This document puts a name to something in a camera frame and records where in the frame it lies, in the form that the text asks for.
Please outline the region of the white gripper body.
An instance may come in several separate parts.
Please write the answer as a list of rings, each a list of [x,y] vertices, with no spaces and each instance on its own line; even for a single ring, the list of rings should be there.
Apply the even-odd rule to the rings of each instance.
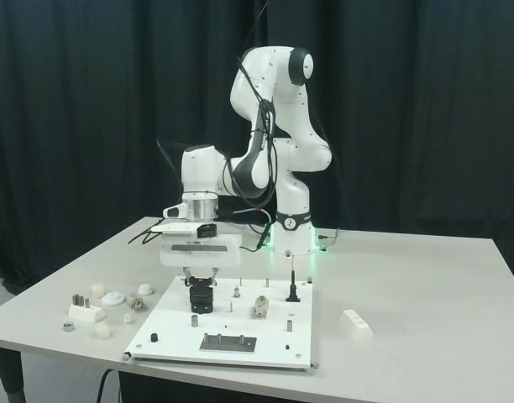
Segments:
[[[241,262],[242,240],[240,234],[220,234],[199,239],[163,235],[160,262],[167,267],[237,267]]]

